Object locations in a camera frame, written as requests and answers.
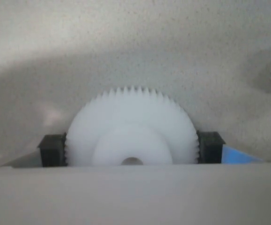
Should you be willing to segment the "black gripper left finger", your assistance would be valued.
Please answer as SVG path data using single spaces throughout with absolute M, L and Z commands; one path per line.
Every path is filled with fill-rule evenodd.
M 0 167 L 43 168 L 67 166 L 66 133 L 37 136 L 21 150 L 0 159 Z

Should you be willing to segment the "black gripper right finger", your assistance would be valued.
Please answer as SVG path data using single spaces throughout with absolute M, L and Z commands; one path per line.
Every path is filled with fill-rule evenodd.
M 250 164 L 264 160 L 230 147 L 217 131 L 198 131 L 199 164 Z

